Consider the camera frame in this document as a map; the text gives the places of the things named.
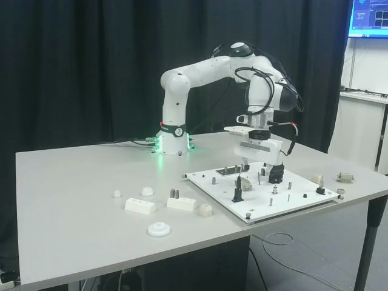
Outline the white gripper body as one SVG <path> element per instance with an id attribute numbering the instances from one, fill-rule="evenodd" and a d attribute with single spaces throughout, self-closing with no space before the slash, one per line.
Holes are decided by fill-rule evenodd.
<path id="1" fill-rule="evenodd" d="M 240 141 L 235 144 L 235 154 L 248 160 L 263 162 L 271 166 L 283 163 L 281 141 L 268 139 L 265 141 Z"/>

